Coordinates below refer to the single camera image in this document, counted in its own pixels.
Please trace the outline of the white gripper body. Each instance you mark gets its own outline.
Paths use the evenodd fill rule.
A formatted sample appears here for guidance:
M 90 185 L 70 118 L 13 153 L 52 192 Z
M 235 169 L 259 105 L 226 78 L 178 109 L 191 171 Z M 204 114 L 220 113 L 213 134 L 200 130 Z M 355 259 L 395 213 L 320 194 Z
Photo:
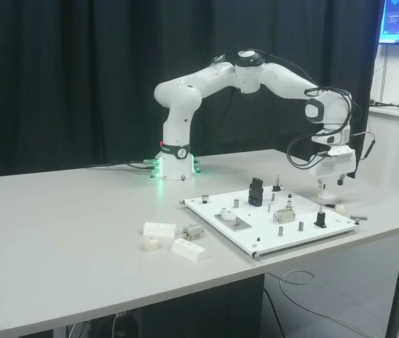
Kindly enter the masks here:
M 354 149 L 329 149 L 308 171 L 311 176 L 322 179 L 328 176 L 341 176 L 353 173 L 356 169 Z

